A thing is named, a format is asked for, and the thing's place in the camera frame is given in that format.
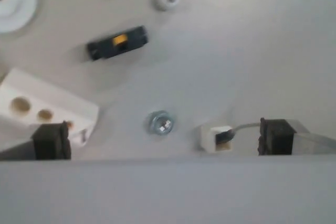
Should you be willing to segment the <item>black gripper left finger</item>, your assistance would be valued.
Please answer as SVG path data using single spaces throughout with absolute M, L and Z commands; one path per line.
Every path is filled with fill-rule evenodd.
M 1 149 L 2 161 L 71 160 L 67 122 L 40 124 L 22 143 Z

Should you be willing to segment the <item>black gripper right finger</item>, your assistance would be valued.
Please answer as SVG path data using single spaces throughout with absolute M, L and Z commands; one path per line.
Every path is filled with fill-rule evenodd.
M 258 154 L 335 154 L 335 139 L 309 132 L 298 120 L 261 118 Z

